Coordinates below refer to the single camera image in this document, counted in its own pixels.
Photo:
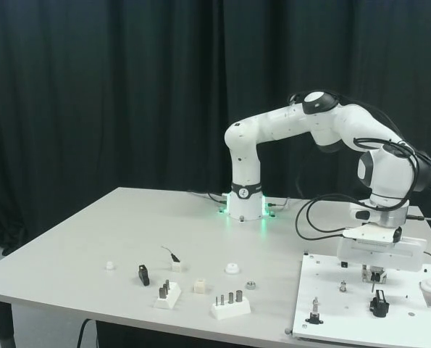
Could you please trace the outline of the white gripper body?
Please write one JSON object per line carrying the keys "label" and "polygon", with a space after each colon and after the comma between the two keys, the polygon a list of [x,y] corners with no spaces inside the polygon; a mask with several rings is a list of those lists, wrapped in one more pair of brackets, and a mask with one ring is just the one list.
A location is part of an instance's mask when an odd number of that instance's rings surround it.
{"label": "white gripper body", "polygon": [[399,242],[385,243],[343,238],[338,245],[337,257],[340,261],[378,268],[419,271],[425,250],[425,239],[403,237]]}

